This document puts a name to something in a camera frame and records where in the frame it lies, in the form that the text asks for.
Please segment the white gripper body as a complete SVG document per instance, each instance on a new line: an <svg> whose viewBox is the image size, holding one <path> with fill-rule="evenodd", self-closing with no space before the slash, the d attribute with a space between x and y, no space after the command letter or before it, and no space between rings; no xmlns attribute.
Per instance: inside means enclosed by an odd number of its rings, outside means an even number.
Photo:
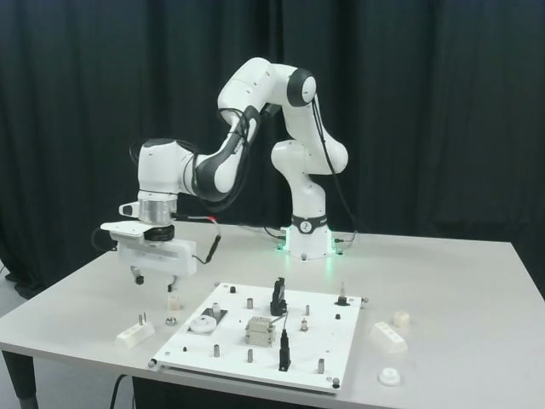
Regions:
<svg viewBox="0 0 545 409"><path fill-rule="evenodd" d="M129 239L118 241L118 254L134 274L164 273L168 275L193 275L197 261L193 257L196 243L183 239L166 242L147 242Z"/></svg>

